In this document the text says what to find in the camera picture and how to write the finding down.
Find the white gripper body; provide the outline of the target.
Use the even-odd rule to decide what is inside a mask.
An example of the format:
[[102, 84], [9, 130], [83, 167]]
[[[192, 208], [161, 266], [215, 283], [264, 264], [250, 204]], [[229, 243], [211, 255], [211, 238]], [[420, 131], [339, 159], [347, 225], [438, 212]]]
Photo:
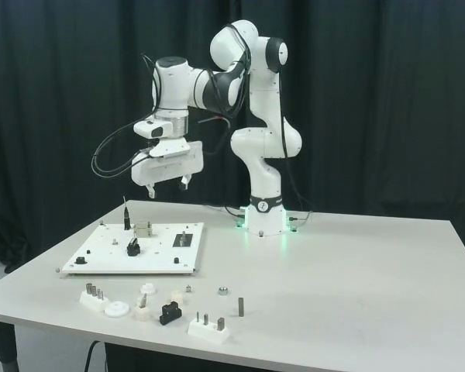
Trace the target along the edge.
[[186, 139], [162, 139], [149, 149], [141, 150], [133, 159], [131, 177], [139, 186], [189, 178], [204, 166], [202, 142]]

